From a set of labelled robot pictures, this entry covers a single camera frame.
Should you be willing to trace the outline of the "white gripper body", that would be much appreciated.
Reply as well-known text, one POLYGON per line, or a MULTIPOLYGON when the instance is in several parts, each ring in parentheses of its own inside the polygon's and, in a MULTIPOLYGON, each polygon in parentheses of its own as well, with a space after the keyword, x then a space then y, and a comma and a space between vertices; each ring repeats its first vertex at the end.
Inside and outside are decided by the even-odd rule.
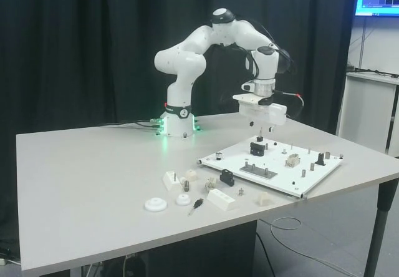
POLYGON ((252 121, 261 121, 271 125, 284 125, 287 107, 281 104, 257 105, 239 101, 239 113, 252 121))

